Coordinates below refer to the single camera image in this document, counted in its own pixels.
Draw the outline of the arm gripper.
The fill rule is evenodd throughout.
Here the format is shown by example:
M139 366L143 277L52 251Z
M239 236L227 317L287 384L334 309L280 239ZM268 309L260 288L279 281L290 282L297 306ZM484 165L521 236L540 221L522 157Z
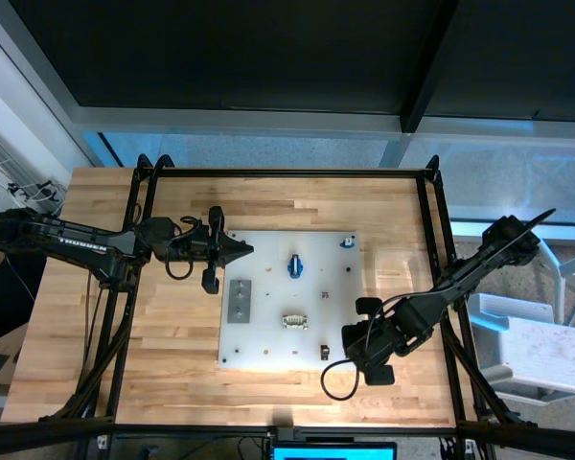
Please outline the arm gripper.
M399 333L383 313L383 301L375 297L356 299L358 315L365 319L341 328L345 357L364 376L368 386L386 386L395 383L393 367L388 360L395 352Z
M184 216L180 222L188 224L187 231L179 230L169 243L169 263L187 262L189 265L185 275L175 275L169 269L169 277L176 281L188 279L194 271L194 264L206 263L202 272L201 285L206 293L219 293L219 279L217 267L219 266L219 250L221 251L221 264L229 265L234 261L254 252L253 246L246 241L238 241L234 237L223 233L225 217L220 206L213 206L209 210L208 223L193 216Z

